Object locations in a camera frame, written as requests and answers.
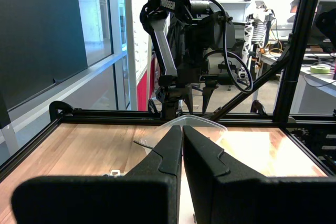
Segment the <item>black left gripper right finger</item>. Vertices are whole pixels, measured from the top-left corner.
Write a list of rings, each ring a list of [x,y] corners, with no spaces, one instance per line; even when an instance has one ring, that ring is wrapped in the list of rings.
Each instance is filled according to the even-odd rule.
[[[335,178],[266,177],[193,127],[183,133],[198,223],[335,223]]]

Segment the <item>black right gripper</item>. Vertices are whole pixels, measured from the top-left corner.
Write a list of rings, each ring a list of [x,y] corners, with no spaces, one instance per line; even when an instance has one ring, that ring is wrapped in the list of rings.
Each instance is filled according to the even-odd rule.
[[[228,44],[228,37],[235,37],[231,17],[209,15],[198,19],[193,24],[186,24],[176,17],[171,19],[167,40],[171,50],[174,65],[177,69],[179,83],[197,83],[203,76],[210,74],[208,58],[211,53],[229,56],[229,49],[234,45]],[[205,114],[217,81],[206,81],[203,87],[202,114]],[[184,88],[183,101],[188,111],[193,112],[192,87]]]

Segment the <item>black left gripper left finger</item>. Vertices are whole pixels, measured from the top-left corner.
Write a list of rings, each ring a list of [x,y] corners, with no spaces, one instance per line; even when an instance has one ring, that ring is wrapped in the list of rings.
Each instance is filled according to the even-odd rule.
[[[178,223],[183,134],[171,127],[124,176],[40,176],[11,197],[18,223]]]

